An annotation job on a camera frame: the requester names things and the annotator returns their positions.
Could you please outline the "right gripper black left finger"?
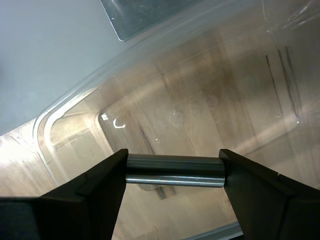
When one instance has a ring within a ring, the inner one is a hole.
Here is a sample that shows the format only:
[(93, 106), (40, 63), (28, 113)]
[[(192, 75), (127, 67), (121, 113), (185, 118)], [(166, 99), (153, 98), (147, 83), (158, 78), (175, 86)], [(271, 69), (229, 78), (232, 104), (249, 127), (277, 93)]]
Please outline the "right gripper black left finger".
[(1, 197), (2, 240), (110, 240), (126, 189), (121, 149), (39, 197)]

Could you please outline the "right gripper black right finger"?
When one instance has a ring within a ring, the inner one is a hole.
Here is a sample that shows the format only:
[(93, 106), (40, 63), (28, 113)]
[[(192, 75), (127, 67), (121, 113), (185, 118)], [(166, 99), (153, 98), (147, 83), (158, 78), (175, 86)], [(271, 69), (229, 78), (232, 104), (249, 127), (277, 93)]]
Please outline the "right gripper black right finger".
[(224, 190), (246, 240), (318, 240), (320, 191), (228, 149)]

